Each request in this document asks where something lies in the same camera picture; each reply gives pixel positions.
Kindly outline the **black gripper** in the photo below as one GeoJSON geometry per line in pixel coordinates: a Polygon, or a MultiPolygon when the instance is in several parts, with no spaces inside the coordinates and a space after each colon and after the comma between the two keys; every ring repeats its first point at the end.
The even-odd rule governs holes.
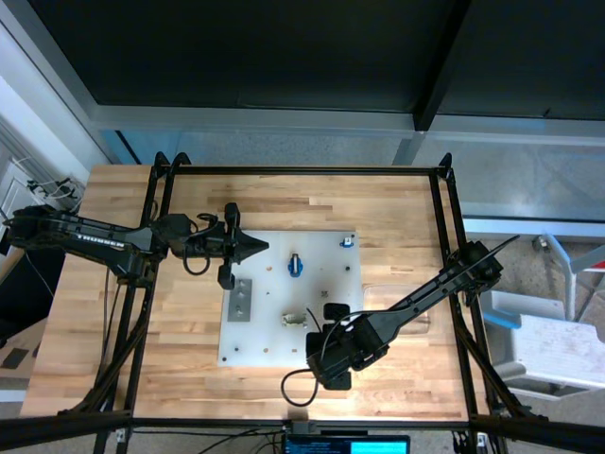
{"type": "Polygon", "coordinates": [[[335,329],[326,346],[323,346],[332,327],[349,313],[348,305],[328,303],[323,307],[323,317],[327,323],[321,327],[320,331],[306,334],[307,365],[315,379],[327,391],[349,391],[352,388],[349,356],[338,340],[340,331],[335,329]]]}
{"type": "Polygon", "coordinates": [[[218,268],[217,281],[222,288],[234,288],[235,278],[232,274],[232,264],[261,253],[269,248],[265,240],[246,234],[240,226],[240,212],[237,204],[229,202],[224,208],[224,220],[219,221],[217,215],[200,213],[197,219],[206,223],[203,230],[197,230],[191,235],[191,257],[203,258],[206,261],[201,271],[192,271],[192,275],[203,275],[210,269],[212,259],[222,259],[218,268]]]}

